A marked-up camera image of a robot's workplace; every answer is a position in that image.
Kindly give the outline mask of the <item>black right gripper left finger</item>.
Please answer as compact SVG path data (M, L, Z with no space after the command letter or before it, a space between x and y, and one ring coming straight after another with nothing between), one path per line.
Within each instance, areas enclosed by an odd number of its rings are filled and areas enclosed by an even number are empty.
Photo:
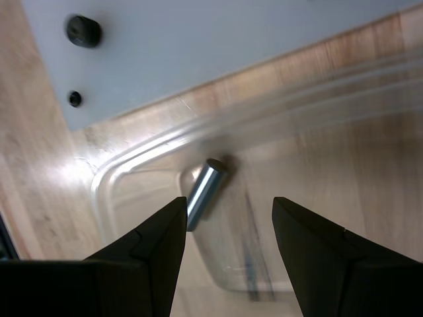
M84 260L1 262L1 315L169 316L186 226L177 197Z

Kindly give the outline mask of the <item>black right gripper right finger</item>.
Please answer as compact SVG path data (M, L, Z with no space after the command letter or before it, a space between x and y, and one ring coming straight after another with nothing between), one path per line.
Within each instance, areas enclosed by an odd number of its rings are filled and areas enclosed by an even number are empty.
M285 197L272 222L304 316L422 315L422 263Z

